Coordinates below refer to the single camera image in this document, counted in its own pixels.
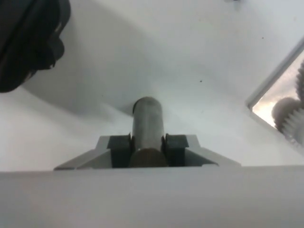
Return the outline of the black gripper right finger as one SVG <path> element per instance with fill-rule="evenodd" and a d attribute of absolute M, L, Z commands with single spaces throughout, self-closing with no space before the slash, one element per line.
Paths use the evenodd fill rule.
<path fill-rule="evenodd" d="M 241 167 L 241 164 L 202 147 L 194 134 L 167 134 L 164 153 L 170 167 Z"/>

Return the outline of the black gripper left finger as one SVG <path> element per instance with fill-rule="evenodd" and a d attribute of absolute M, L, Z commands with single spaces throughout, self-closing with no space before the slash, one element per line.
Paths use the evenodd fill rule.
<path fill-rule="evenodd" d="M 54 170 L 127 168 L 132 149 L 130 134 L 101 136 L 94 149 L 55 167 Z"/>

